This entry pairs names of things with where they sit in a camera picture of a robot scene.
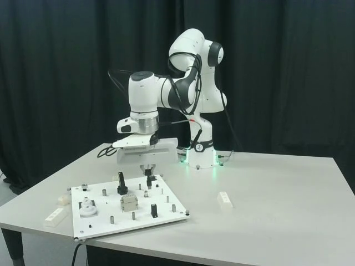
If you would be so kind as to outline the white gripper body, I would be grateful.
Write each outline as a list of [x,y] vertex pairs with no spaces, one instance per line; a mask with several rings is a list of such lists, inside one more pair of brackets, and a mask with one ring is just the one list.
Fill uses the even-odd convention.
[[178,139],[158,139],[150,144],[149,137],[126,137],[116,141],[118,164],[159,164],[178,161]]

